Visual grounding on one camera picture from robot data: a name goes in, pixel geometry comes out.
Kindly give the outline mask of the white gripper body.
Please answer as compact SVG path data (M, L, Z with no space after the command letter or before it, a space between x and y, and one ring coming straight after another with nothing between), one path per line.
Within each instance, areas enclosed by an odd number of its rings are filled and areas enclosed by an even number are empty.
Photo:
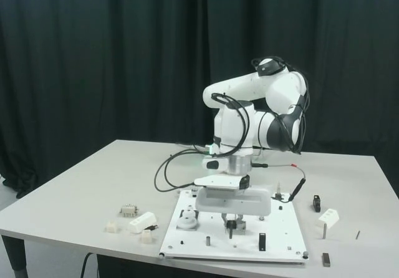
M252 186L247 189L202 188L195 207L198 211L248 216L269 216L271 213L271 190Z

